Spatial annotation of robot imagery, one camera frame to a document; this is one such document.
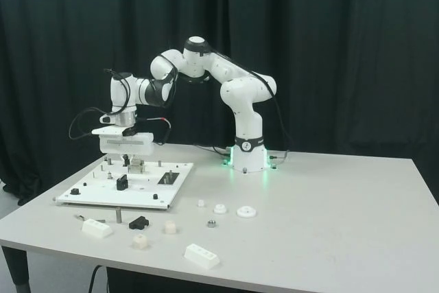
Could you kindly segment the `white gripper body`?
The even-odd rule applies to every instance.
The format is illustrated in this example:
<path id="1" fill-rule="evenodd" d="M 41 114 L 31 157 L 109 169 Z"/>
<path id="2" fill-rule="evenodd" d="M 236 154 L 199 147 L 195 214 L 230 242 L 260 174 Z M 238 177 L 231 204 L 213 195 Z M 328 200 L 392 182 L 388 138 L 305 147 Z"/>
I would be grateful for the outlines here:
<path id="1" fill-rule="evenodd" d="M 151 155 L 153 153 L 153 134 L 140 132 L 132 136 L 100 135 L 99 147 L 102 153 Z"/>

